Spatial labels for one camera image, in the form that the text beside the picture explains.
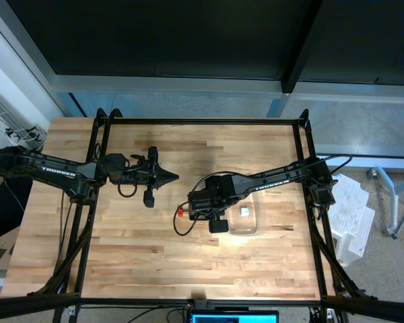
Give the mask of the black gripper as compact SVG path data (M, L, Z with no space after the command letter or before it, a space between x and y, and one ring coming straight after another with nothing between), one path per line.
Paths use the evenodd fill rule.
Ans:
M213 210L209 214L209 232L211 234L226 233L229 231L228 220L225 211Z
M143 204L147 208L153 208L155 203L154 188L157 177L157 188L161 188L166 184L179 179L178 174L163 169L158 164L158 149L151 146L148 149L147 157L144 155L132 154L131 158L136 159L137 163L131 166L131 179L133 181L134 190L130 194L133 197L137 193L139 186L145 186L143 193Z

